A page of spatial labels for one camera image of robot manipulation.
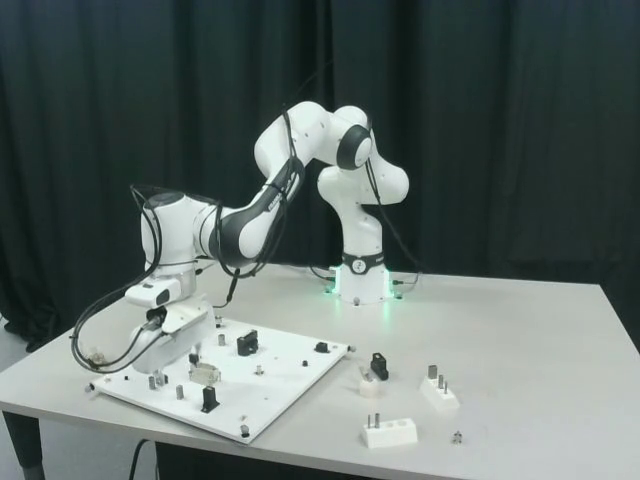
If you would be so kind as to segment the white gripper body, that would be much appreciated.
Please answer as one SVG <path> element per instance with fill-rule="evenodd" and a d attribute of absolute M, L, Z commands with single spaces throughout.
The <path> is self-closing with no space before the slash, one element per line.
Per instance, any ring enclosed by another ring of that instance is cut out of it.
<path fill-rule="evenodd" d="M 163 322 L 153 320 L 143 326 L 127 360 L 140 373 L 162 370 L 191 353 L 214 329 L 215 320 L 210 313 L 184 317 L 168 312 Z"/>

